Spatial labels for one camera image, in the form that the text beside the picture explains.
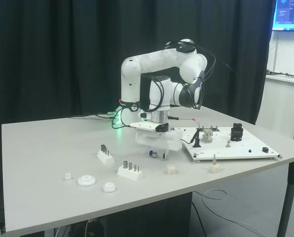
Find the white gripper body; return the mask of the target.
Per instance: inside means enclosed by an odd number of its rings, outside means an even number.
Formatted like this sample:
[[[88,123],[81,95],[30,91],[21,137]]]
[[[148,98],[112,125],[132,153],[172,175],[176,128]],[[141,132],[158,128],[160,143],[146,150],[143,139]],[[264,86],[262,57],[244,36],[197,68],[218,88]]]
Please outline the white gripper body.
[[[170,130],[164,133],[137,131],[135,140],[138,144],[170,151],[179,151],[182,147],[182,132]]]

